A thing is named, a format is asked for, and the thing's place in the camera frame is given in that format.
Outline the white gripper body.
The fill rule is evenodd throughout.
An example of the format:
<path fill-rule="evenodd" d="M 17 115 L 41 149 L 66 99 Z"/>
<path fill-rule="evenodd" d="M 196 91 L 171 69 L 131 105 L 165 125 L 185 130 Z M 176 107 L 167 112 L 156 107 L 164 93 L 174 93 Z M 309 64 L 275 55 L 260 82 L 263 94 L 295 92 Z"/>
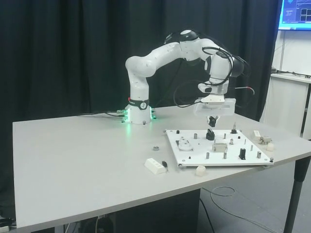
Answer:
<path fill-rule="evenodd" d="M 233 115 L 235 113 L 236 99 L 226 98 L 224 102 L 201 102 L 194 107 L 195 115 Z"/>

